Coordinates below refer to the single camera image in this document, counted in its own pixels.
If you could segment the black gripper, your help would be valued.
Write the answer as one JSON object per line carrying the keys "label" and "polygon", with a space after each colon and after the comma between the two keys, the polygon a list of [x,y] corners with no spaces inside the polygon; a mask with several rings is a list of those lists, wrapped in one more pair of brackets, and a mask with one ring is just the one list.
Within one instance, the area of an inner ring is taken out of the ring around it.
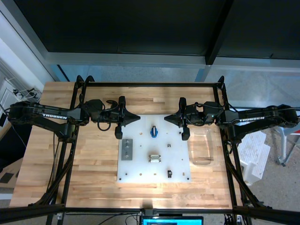
{"label": "black gripper", "polygon": [[108,131],[112,123],[117,124],[114,135],[118,140],[121,140],[123,136],[121,127],[124,124],[126,127],[130,123],[136,122],[141,118],[140,116],[129,112],[125,108],[126,100],[124,96],[120,96],[118,102],[115,100],[107,100],[106,103],[110,104],[110,108],[103,109],[101,111],[101,122],[107,123],[108,127],[106,129],[101,129],[101,131]]}
{"label": "black gripper", "polygon": [[194,125],[196,127],[201,127],[204,125],[204,119],[197,110],[198,106],[198,102],[187,105],[186,99],[181,97],[179,100],[178,111],[171,115],[165,116],[164,118],[165,121],[176,125],[178,128],[183,128],[183,132],[181,133],[181,138],[183,141],[187,141],[190,138],[190,129],[188,128],[188,125]]}

